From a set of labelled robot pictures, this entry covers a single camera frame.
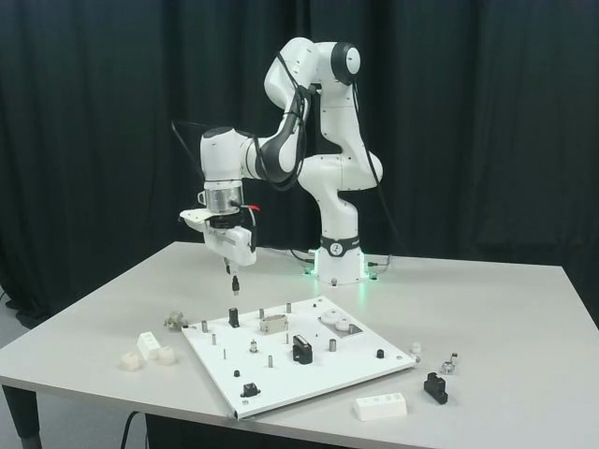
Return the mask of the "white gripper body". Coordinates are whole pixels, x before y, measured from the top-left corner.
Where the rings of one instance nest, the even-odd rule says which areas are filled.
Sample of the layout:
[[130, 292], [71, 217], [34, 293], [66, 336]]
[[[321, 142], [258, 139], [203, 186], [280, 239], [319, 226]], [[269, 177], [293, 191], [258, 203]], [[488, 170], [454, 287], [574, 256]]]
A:
[[256, 250], [252, 249], [250, 230], [241, 226], [230, 229], [209, 227], [203, 235], [207, 247], [230, 263], [247, 267], [256, 262]]

